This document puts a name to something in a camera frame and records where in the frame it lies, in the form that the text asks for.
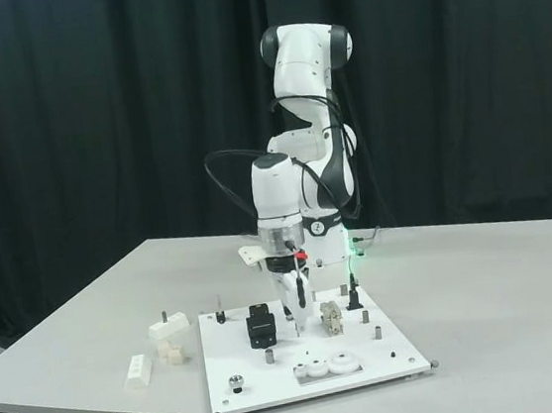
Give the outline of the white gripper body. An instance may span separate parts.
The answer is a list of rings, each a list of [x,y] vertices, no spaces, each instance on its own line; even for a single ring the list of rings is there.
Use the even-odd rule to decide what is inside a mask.
[[[313,314],[313,300],[308,271],[291,270],[287,273],[272,273],[273,285],[279,296],[286,317],[295,322],[307,322]]]

